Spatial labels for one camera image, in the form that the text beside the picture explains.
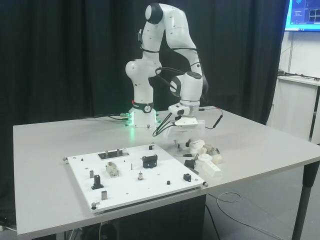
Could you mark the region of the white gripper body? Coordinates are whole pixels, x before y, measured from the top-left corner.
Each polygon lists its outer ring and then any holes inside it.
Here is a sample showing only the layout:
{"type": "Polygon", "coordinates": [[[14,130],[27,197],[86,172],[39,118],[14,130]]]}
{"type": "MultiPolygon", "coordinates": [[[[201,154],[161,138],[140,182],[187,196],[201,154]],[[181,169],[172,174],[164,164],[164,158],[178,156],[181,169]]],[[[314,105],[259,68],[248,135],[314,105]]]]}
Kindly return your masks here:
{"type": "Polygon", "coordinates": [[[171,126],[163,132],[165,138],[199,138],[205,133],[206,122],[199,120],[195,125],[171,126]]]}

